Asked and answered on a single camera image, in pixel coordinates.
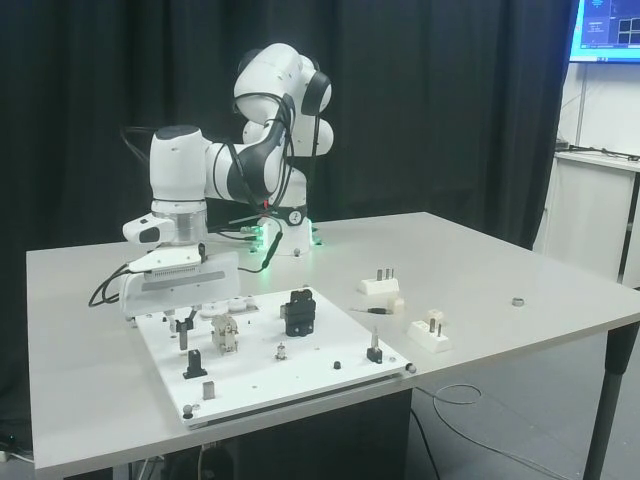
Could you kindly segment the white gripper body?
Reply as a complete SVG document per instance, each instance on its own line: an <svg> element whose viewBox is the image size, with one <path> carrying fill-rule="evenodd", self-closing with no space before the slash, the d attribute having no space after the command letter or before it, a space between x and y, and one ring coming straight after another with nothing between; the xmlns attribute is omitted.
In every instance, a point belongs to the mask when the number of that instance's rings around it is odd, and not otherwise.
<svg viewBox="0 0 640 480"><path fill-rule="evenodd" d="M210 255L204 262L129 273L119 292L126 318L195 307L240 294L237 252Z"/></svg>

